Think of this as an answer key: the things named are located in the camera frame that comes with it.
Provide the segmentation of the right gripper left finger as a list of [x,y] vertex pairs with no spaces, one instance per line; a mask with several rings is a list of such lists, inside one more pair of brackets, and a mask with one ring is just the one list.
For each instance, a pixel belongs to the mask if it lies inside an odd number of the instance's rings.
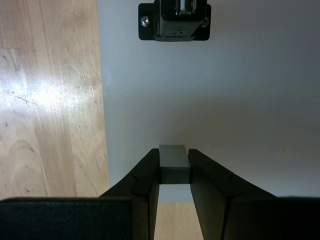
[[153,240],[160,190],[160,152],[151,149],[117,184],[99,197],[112,203],[117,239]]

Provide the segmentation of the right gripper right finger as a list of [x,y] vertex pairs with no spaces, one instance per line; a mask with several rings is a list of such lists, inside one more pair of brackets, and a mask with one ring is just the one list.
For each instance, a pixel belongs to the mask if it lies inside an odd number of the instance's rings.
[[197,149],[188,151],[190,189],[205,240],[268,240],[276,236],[276,196],[239,177]]

